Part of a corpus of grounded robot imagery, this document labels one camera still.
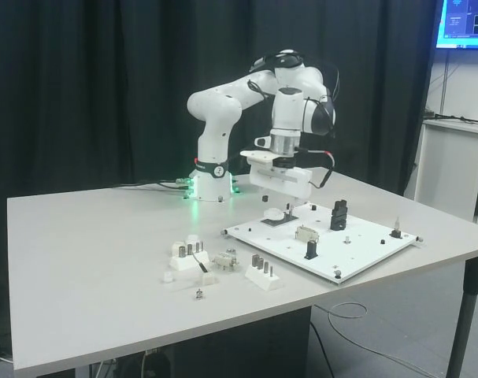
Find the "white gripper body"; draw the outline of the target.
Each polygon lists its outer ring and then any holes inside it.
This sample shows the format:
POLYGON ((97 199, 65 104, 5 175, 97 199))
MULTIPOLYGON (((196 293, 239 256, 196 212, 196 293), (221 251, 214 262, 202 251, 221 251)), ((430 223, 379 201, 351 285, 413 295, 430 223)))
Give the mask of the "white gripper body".
POLYGON ((267 169, 252 165, 250 168, 251 184, 298 199, 307 199, 310 196, 312 178, 313 173, 310 170, 299 167, 267 169))

